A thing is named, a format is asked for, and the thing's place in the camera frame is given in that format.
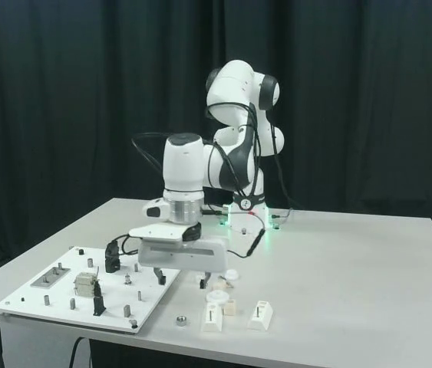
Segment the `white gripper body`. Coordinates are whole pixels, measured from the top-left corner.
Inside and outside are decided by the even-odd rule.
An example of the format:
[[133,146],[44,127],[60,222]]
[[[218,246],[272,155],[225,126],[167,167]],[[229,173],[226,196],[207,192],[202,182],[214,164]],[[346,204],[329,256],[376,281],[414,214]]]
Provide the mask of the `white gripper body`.
[[229,241],[206,237],[195,241],[141,242],[138,261],[144,267],[183,271],[225,271]]

